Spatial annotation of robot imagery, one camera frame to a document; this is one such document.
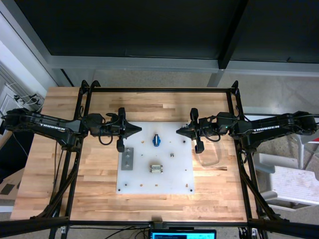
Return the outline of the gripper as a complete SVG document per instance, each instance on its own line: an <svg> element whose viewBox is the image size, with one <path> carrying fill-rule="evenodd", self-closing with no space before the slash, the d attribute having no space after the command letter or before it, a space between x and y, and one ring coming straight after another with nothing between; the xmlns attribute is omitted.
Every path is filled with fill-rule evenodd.
<svg viewBox="0 0 319 239"><path fill-rule="evenodd" d="M119 108L118 114L112 116L112 133L118 137L116 148L118 152L124 152L124 138L130 137L135 133L138 133L142 130L141 127L133 125L126 121L126 112L125 108Z"/></svg>
<svg viewBox="0 0 319 239"><path fill-rule="evenodd" d="M199 119L198 117L198 109L192 108L190 111L191 123L186 123L185 125L182 125L181 128L176 131L176 133L192 139L192 131L190 131L192 124L194 130L194 140L196 140L195 152L203 152L204 143L201 140L201 137L204 136L204 132L202 128L205 122L207 121L207 118Z"/></svg>

